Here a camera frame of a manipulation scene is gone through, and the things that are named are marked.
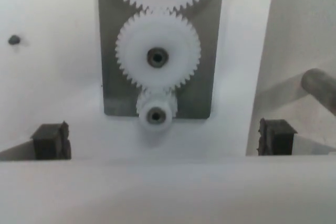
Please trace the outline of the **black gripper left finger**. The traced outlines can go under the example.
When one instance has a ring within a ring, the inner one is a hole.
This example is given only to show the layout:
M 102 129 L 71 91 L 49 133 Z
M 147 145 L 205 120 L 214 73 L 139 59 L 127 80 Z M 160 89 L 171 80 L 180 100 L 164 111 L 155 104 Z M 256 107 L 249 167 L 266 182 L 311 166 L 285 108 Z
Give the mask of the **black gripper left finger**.
M 41 124 L 25 143 L 1 150 L 1 161 L 71 160 L 69 124 Z

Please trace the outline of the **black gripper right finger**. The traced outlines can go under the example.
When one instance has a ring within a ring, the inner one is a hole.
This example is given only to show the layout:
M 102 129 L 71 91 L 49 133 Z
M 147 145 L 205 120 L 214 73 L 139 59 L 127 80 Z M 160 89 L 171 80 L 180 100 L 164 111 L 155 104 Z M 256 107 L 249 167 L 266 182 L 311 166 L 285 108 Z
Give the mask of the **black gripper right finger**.
M 298 132 L 284 119 L 259 122 L 259 156 L 333 155 L 335 148 L 319 143 Z

